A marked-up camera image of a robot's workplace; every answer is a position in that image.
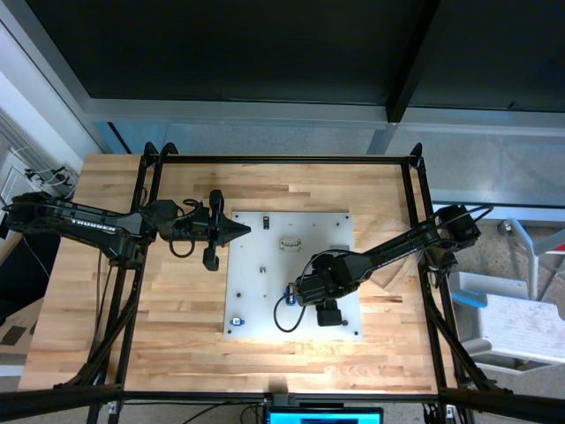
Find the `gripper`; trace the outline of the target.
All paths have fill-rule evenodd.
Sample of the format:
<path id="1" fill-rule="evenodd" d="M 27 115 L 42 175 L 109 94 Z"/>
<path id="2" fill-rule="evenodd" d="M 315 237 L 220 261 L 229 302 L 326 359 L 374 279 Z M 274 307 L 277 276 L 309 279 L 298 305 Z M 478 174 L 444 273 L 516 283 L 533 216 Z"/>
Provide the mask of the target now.
<path id="1" fill-rule="evenodd" d="M 332 274 L 334 255 L 315 255 L 296 280 L 298 304 L 315 307 L 319 327 L 342 326 L 343 318 L 337 300 L 343 291 Z"/>
<path id="2" fill-rule="evenodd" d="M 193 220 L 193 236 L 198 242 L 207 242 L 203 251 L 202 263 L 208 271 L 219 269 L 216 248 L 228 245 L 231 241 L 250 233 L 250 227 L 223 215 L 224 198 L 220 190 L 209 194 L 208 207 L 196 214 Z"/>

